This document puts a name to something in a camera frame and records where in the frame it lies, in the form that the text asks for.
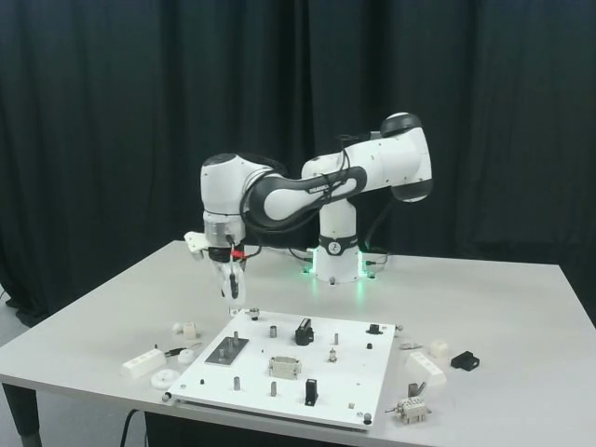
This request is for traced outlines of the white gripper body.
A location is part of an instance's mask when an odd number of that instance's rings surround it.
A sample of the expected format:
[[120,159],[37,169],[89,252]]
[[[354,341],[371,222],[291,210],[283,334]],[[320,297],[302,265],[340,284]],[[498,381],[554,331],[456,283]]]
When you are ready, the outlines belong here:
[[227,263],[213,261],[212,265],[221,296],[224,299],[245,299],[246,262],[244,260]]

